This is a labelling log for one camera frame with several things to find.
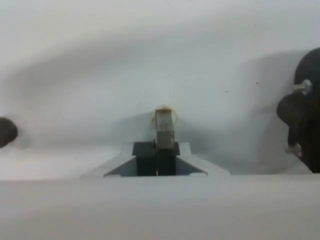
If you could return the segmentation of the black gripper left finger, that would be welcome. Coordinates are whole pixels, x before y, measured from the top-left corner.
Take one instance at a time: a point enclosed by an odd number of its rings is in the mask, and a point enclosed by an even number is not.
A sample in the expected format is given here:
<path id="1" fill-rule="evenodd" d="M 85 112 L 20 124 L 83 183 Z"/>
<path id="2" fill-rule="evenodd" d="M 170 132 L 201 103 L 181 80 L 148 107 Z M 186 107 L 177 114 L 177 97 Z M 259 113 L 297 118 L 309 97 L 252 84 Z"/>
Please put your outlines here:
<path id="1" fill-rule="evenodd" d="M 152 142 L 126 143 L 118 156 L 81 175 L 82 178 L 155 177 L 157 157 Z"/>

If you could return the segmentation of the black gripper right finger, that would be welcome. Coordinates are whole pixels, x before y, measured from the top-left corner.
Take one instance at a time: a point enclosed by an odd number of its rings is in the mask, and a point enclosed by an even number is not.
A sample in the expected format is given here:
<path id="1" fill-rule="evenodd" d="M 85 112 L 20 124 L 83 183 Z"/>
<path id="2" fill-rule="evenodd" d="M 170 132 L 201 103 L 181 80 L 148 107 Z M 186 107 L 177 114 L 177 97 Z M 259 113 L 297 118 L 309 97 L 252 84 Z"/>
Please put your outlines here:
<path id="1" fill-rule="evenodd" d="M 227 177 L 231 175 L 226 169 L 192 154 L 188 142 L 176 142 L 173 149 L 160 149 L 156 156 L 159 176 Z"/>

